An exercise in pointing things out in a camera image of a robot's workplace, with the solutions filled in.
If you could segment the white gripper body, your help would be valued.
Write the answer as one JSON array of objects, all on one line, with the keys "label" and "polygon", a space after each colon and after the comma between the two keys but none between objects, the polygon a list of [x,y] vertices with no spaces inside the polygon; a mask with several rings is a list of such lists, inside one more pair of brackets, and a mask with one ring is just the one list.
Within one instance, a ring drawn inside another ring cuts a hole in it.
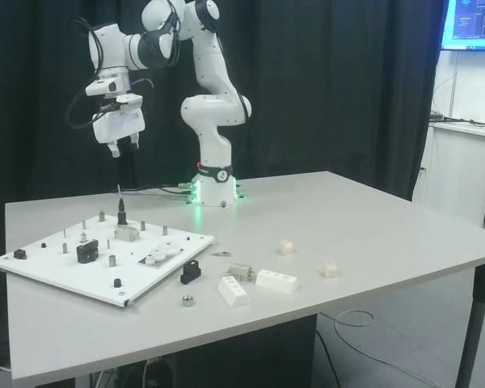
[{"label": "white gripper body", "polygon": [[133,133],[140,133],[145,128],[141,108],[108,112],[93,124],[95,139],[99,144],[118,141]]}]

